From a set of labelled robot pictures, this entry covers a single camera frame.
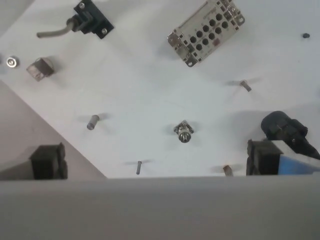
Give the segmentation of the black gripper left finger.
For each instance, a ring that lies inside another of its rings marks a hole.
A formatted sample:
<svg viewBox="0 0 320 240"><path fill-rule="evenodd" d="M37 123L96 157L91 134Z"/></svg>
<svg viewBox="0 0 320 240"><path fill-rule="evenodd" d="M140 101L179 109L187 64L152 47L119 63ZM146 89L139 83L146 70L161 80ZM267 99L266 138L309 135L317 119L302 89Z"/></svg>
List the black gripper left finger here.
<svg viewBox="0 0 320 240"><path fill-rule="evenodd" d="M68 164L63 143L30 146L13 160L0 164L1 180L66 180Z"/></svg>

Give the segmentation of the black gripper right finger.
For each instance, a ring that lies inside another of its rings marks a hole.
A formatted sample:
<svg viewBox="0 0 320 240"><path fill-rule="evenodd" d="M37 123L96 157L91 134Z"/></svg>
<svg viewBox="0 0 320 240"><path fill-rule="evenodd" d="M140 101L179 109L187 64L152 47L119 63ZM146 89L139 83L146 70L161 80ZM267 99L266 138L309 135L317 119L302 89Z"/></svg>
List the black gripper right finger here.
<svg viewBox="0 0 320 240"><path fill-rule="evenodd" d="M247 142L246 175L312 175L320 172L320 160L296 153L282 140L250 139Z"/></svg>

